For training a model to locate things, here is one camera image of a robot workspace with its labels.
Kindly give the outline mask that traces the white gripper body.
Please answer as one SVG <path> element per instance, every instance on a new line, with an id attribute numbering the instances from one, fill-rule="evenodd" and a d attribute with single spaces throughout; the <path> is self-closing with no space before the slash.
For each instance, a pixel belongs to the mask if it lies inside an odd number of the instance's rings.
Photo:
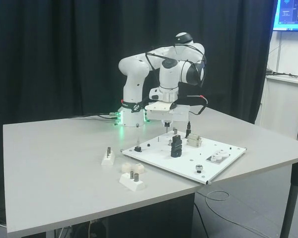
<path id="1" fill-rule="evenodd" d="M 147 118 L 163 121 L 188 121 L 190 106 L 177 106 L 169 111 L 147 110 Z"/>

